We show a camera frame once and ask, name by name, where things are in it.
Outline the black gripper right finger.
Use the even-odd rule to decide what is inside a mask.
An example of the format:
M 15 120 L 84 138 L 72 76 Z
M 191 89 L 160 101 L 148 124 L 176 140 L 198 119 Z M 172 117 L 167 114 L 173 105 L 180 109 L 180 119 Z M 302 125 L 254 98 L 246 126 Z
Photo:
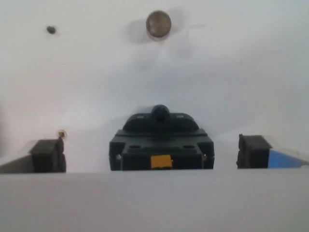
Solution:
M 279 145 L 265 135 L 239 135 L 239 169 L 279 169 L 309 166 L 309 155 Z

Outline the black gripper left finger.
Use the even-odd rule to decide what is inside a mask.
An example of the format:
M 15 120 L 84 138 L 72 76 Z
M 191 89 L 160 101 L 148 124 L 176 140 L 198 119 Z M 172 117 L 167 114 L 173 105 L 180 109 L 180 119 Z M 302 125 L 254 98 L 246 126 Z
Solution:
M 66 157 L 62 139 L 28 142 L 16 154 L 0 159 L 2 174 L 65 173 Z

